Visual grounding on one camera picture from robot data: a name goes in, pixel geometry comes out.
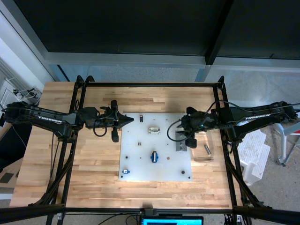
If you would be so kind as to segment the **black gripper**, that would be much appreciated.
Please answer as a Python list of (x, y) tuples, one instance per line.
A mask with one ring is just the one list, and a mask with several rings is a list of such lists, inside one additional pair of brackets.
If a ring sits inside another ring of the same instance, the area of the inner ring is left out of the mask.
[[(196, 109), (192, 107), (187, 108), (187, 114), (188, 116), (191, 116), (193, 113), (197, 112)], [(188, 127), (188, 116), (185, 115), (180, 119), (180, 128), (187, 128)], [(192, 126), (189, 126), (189, 130), (182, 130), (180, 132), (180, 136), (182, 137), (182, 140), (186, 140), (186, 146), (190, 148), (196, 148), (197, 147), (197, 140), (195, 139), (195, 129), (192, 128)]]
[(119, 113), (119, 118), (118, 118), (117, 101), (116, 100), (111, 101), (111, 113), (108, 116), (108, 123), (109, 123), (109, 126), (112, 128), (111, 138), (114, 143), (119, 142), (119, 135), (118, 135), (118, 131), (117, 131), (118, 125), (119, 125), (119, 128), (122, 128), (125, 125), (127, 125), (133, 121), (134, 121), (134, 118), (128, 117), (121, 113)]

